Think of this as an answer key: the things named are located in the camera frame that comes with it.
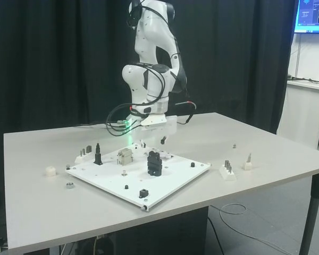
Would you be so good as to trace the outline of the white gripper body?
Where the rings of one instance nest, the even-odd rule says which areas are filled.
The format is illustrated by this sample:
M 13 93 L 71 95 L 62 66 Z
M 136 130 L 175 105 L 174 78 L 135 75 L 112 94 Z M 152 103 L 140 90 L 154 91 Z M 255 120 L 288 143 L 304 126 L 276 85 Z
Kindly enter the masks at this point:
M 153 133 L 164 132 L 171 134 L 177 130 L 177 120 L 178 117 L 176 115 L 149 115 L 142 121 L 142 128 Z

